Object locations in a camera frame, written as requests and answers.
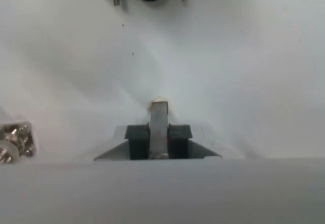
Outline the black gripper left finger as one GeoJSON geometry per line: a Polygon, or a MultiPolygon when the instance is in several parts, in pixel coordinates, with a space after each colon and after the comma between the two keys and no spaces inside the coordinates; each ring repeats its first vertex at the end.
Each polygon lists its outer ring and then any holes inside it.
{"type": "Polygon", "coordinates": [[[146,160],[149,155],[149,124],[119,125],[112,139],[95,150],[95,161],[146,160]]]}

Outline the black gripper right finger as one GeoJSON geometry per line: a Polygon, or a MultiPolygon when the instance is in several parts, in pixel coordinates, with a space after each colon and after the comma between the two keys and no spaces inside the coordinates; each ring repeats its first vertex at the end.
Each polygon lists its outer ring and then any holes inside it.
{"type": "Polygon", "coordinates": [[[168,153],[170,159],[204,159],[222,155],[193,140],[189,124],[168,127],[168,153]]]}

